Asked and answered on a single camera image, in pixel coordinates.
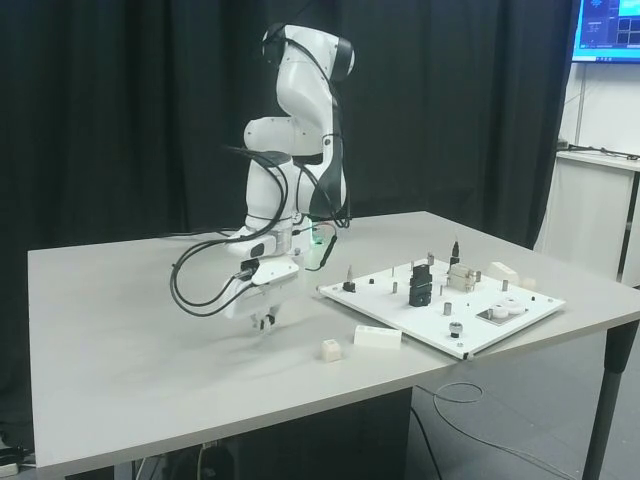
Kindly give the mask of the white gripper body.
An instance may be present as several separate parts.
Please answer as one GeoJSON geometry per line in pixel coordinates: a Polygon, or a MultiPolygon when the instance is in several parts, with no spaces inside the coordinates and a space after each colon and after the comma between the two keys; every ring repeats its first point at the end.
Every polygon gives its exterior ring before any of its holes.
{"type": "Polygon", "coordinates": [[[274,317],[280,306],[299,293],[295,262],[243,262],[224,292],[229,319],[274,317]]]}

